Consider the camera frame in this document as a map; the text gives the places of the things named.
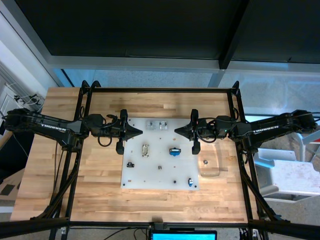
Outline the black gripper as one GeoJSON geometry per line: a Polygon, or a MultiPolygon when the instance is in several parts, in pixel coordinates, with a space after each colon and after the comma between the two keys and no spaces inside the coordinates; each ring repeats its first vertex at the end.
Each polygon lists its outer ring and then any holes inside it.
{"type": "Polygon", "coordinates": [[[176,134],[185,137],[189,141],[193,141],[192,154],[198,155],[201,151],[201,144],[199,140],[207,144],[215,142],[215,131],[210,117],[199,118],[199,112],[196,109],[191,110],[191,122],[187,125],[178,127],[174,131],[176,134]]]}
{"type": "Polygon", "coordinates": [[[116,143],[115,150],[118,155],[123,155],[125,148],[123,142],[126,140],[126,131],[127,140],[133,139],[139,135],[143,134],[143,131],[131,126],[128,122],[128,112],[126,109],[120,111],[120,116],[108,114],[107,118],[111,119],[110,122],[106,123],[102,128],[102,137],[109,138],[110,142],[104,147],[108,147],[112,143],[112,139],[117,138],[118,142],[116,143]]]}

